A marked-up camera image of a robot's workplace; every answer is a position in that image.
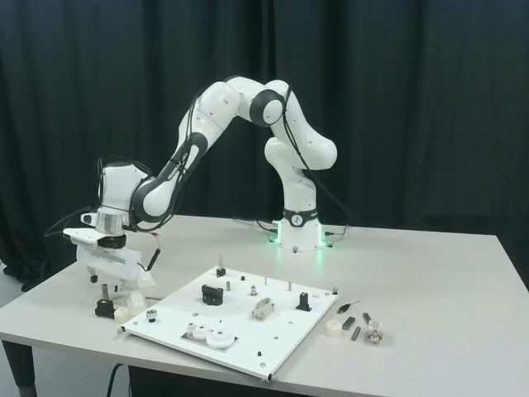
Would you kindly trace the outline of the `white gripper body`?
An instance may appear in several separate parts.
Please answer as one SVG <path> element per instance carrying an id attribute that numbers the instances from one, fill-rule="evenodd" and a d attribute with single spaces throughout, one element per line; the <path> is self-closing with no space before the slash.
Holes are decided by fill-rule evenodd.
<path id="1" fill-rule="evenodd" d="M 93 267 L 98 273 L 98 280 L 101 274 L 128 282 L 137 281 L 140 276 L 140 252 L 127 248 L 79 245 L 76 259 L 86 268 Z"/>

